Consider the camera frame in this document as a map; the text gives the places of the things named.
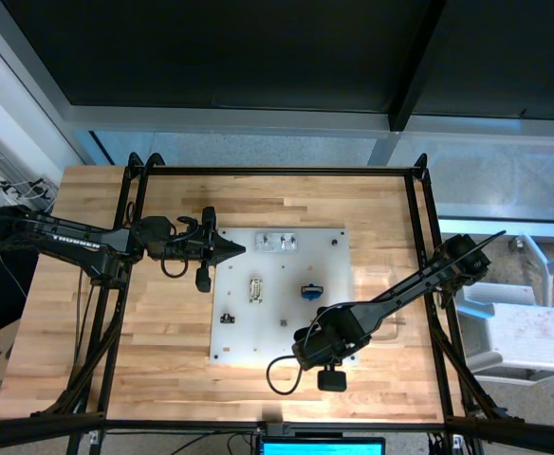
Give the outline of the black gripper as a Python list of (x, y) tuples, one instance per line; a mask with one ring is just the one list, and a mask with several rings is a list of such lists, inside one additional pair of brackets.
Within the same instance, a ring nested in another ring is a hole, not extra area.
[(165, 261), (180, 261), (184, 263), (183, 269), (178, 274), (172, 274), (165, 270), (165, 276), (170, 279), (182, 278), (188, 271), (189, 261), (199, 263), (195, 272), (195, 286), (201, 293), (211, 291), (212, 280), (210, 278), (210, 265), (214, 246), (215, 262), (221, 264), (229, 259), (246, 252), (244, 246), (224, 237), (224, 232), (216, 232), (216, 212), (214, 207), (206, 207), (202, 210), (201, 222), (196, 219), (181, 216), (177, 221), (187, 225), (183, 233), (176, 234), (165, 245)]
[(308, 332), (308, 327), (297, 330), (294, 335), (292, 352), (304, 371), (329, 365), (341, 366), (350, 344), (350, 336), (333, 326), (316, 328)]

